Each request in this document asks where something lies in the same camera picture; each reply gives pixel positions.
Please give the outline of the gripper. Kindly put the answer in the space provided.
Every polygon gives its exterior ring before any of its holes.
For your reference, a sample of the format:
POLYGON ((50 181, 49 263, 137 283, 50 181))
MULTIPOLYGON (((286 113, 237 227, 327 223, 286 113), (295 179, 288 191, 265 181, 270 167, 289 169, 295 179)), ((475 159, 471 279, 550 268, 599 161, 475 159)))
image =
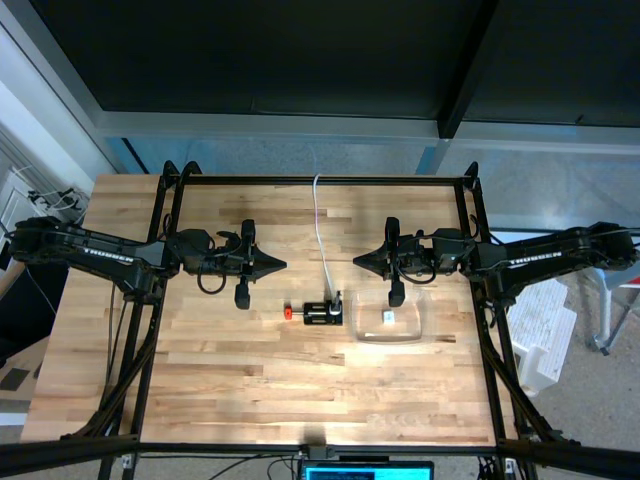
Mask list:
POLYGON ((385 244, 377 249, 359 255, 353 264, 381 278, 385 278, 385 246, 389 273, 386 279, 391 281, 388 294, 390 307, 400 307, 405 300, 403 279, 413 285, 428 285, 434 281, 433 261, 428 258, 421 240, 429 239, 423 230, 413 235, 400 234, 400 222, 396 217, 388 217, 385 223, 385 244))
POLYGON ((217 235, 225 239, 225 245, 215 254, 217 271, 225 276, 239 278, 234 293, 234 302, 238 309, 250 307, 249 280, 254 281, 287 268, 285 261, 264 253, 255 243, 255 223, 246 219, 241 224, 239 234, 219 231, 217 235))

